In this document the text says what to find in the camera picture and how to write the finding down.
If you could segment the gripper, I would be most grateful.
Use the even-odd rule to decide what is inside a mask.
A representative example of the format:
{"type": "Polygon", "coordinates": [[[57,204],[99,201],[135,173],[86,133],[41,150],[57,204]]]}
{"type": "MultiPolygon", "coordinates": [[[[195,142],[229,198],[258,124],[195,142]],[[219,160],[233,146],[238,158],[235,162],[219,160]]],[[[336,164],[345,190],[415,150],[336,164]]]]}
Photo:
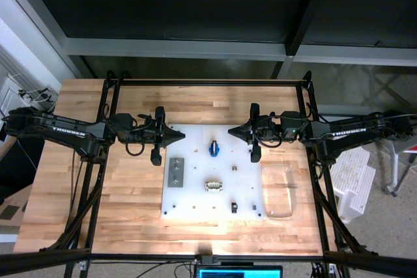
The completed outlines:
{"type": "Polygon", "coordinates": [[[156,108],[154,118],[145,115],[139,115],[139,117],[144,118],[145,123],[129,133],[125,142],[125,150],[128,155],[137,157],[144,153],[145,145],[153,145],[151,163],[154,166],[161,166],[160,149],[184,139],[185,134],[165,124],[165,110],[162,106],[156,108]],[[141,150],[133,153],[128,148],[129,144],[140,144],[141,150]]]}
{"type": "Polygon", "coordinates": [[[272,121],[275,112],[269,115],[260,115],[259,104],[251,104],[250,107],[250,140],[249,140],[249,122],[241,126],[233,126],[229,129],[228,134],[232,135],[245,143],[252,146],[250,152],[250,161],[258,163],[261,160],[261,147],[278,148],[282,144],[280,131],[277,125],[272,121]]]}

